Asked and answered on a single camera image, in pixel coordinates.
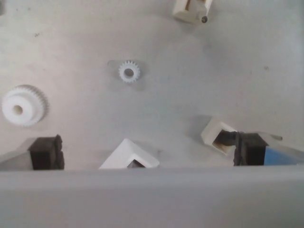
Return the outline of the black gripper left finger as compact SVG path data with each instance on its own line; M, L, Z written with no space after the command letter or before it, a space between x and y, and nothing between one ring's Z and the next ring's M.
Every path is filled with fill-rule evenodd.
M16 150L0 156L1 170L64 170L60 135L26 139Z

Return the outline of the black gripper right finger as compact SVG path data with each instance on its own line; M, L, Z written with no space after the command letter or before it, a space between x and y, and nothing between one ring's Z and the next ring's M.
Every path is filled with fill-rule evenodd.
M304 152L264 133L237 133L234 166L303 165Z

